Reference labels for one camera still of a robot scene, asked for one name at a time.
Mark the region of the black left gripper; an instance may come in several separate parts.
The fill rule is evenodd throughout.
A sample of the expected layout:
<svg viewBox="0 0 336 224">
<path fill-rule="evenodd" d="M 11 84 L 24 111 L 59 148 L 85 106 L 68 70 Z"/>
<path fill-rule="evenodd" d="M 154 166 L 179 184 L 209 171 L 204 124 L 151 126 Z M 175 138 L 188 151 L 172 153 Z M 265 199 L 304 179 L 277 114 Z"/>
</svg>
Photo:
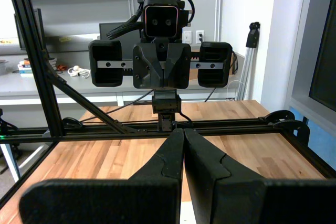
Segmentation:
<svg viewBox="0 0 336 224">
<path fill-rule="evenodd" d="M 118 40 L 91 42 L 92 83 L 97 87 L 118 87 L 123 76 L 130 75 L 137 89 L 186 89 L 192 69 L 197 71 L 201 87 L 223 88 L 228 83 L 232 47 L 226 42 L 203 42 L 197 52 L 189 44 L 138 43 L 130 52 L 130 58 L 124 59 Z"/>
</svg>

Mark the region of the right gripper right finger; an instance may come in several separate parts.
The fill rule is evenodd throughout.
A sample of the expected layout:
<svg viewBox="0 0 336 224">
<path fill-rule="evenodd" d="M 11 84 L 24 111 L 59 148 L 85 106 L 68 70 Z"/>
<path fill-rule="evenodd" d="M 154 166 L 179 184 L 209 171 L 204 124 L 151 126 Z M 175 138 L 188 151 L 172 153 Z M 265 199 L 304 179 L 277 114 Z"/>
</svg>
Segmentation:
<svg viewBox="0 0 336 224">
<path fill-rule="evenodd" d="M 264 178 L 192 129 L 185 171 L 197 223 L 335 223 L 335 180 Z"/>
</svg>

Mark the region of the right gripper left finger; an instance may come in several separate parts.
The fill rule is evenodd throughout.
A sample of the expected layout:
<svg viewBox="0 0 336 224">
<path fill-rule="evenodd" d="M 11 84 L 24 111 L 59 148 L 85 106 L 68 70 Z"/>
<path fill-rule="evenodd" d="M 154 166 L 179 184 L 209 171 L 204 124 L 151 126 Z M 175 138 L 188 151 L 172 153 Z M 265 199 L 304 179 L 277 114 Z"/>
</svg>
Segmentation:
<svg viewBox="0 0 336 224">
<path fill-rule="evenodd" d="M 184 131 L 174 130 L 129 179 L 49 179 L 19 201 L 23 223 L 179 223 Z"/>
</svg>

